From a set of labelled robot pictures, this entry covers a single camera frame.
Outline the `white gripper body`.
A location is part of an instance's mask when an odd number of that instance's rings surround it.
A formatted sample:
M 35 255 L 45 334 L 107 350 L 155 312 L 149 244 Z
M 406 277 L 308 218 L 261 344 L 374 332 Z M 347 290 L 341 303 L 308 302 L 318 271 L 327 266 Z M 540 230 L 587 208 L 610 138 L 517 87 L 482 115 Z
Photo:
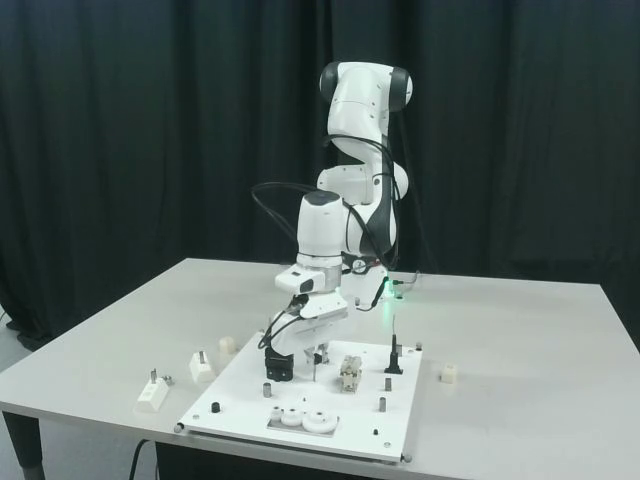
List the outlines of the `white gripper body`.
M 347 326 L 346 312 L 309 319 L 286 315 L 273 327 L 272 349 L 283 356 L 295 354 L 332 341 Z

